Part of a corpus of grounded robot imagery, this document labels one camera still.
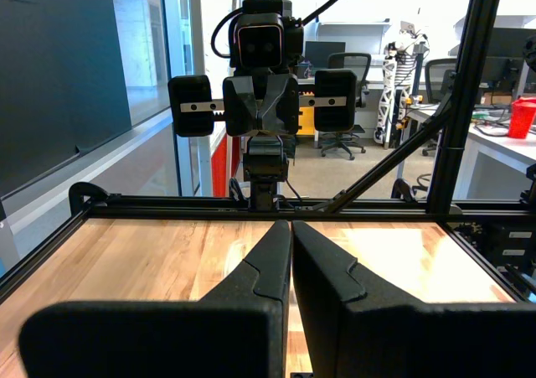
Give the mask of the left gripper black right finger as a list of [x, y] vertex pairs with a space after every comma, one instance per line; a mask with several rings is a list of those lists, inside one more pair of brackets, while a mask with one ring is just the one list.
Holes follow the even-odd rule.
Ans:
[[293, 232], [293, 283], [316, 377], [523, 377], [531, 303], [425, 303], [307, 223]]

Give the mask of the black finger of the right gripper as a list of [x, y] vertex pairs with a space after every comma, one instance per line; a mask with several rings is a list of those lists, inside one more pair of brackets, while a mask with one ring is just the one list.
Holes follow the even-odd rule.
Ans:
[[271, 135], [294, 135], [298, 131], [300, 96], [294, 75], [269, 75], [260, 106], [260, 130]]
[[259, 134], [257, 101], [251, 76], [224, 79], [223, 101], [226, 132], [231, 137], [254, 137]]

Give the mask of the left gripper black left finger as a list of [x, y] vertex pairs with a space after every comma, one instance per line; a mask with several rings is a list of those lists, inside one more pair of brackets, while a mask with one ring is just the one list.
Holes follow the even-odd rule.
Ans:
[[195, 302], [56, 303], [23, 324], [30, 377], [282, 377], [291, 230], [278, 220]]

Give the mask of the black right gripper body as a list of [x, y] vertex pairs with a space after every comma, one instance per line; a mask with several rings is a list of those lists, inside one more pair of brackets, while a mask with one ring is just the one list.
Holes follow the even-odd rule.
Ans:
[[[253, 78], [257, 101], [257, 125], [262, 136], [271, 135], [260, 130], [260, 106], [266, 94], [269, 75], [245, 75]], [[312, 84], [298, 81], [300, 110], [312, 107], [313, 122], [320, 132], [346, 132], [353, 128], [357, 107], [357, 76], [347, 69], [321, 70]], [[177, 76], [168, 84], [174, 130], [180, 137], [204, 137], [214, 132], [214, 124], [223, 122], [224, 101], [214, 99], [206, 75]]]

